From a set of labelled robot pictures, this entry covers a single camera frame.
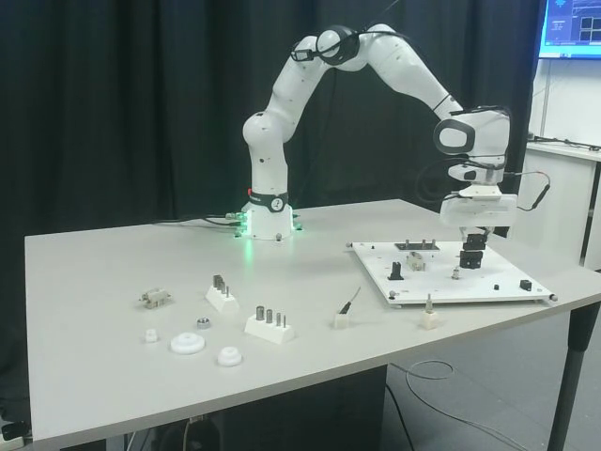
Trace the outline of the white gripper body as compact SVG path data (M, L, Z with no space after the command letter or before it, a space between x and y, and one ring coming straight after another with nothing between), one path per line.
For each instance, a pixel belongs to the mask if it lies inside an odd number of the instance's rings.
M440 219L447 226L511 226L516 220L517 196L502 194L498 199L452 198L441 204Z

